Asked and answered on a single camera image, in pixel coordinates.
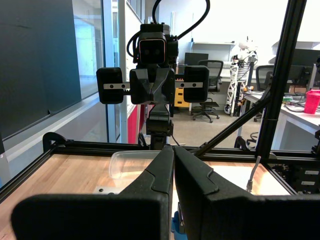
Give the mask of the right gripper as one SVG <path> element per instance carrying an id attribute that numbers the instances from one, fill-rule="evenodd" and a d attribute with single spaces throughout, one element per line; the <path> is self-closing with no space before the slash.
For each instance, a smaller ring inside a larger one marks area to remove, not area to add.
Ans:
<path id="1" fill-rule="evenodd" d="M 175 90 L 183 88 L 187 103 L 203 103 L 208 99 L 209 69 L 206 66 L 187 66 L 184 74 L 172 68 L 132 69 L 129 81 L 124 82 L 119 67 L 103 67 L 96 71 L 99 100 L 102 104 L 120 104 L 130 96 L 134 105 L 173 104 Z"/>

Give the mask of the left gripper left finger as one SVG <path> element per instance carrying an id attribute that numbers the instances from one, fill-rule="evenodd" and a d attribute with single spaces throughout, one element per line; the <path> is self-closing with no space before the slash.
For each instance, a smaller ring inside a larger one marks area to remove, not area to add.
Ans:
<path id="1" fill-rule="evenodd" d="M 168 240 L 174 150 L 165 146 L 118 194 L 40 194 L 11 213 L 18 240 Z"/>

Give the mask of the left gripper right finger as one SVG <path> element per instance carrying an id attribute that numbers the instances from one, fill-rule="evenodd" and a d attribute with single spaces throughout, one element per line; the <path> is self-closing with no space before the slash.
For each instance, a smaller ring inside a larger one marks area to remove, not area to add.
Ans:
<path id="1" fill-rule="evenodd" d="M 319 239 L 319 195 L 253 195 L 186 149 L 174 151 L 175 186 L 188 239 Z"/>

